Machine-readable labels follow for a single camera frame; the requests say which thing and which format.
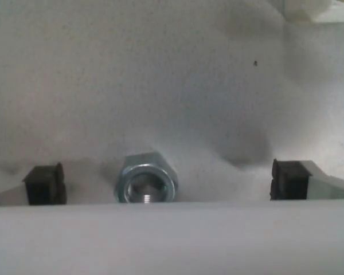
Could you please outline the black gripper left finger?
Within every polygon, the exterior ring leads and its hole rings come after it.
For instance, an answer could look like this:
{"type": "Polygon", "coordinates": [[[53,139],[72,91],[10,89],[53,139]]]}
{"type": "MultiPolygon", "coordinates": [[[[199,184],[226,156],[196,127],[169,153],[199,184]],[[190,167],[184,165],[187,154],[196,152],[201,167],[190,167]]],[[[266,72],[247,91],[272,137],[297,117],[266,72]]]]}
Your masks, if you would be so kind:
{"type": "Polygon", "coordinates": [[[51,206],[67,203],[63,165],[0,163],[0,206],[51,206]]]}

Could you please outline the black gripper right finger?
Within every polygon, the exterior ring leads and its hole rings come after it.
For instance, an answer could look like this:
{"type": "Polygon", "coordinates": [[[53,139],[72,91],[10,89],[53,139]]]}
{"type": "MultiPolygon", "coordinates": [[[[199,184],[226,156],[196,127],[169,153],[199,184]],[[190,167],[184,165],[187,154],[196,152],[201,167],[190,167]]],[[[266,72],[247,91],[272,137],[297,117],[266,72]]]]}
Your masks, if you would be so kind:
{"type": "Polygon", "coordinates": [[[270,197],[272,201],[344,199],[344,179],[327,175],[311,160],[274,159],[270,197]]]}

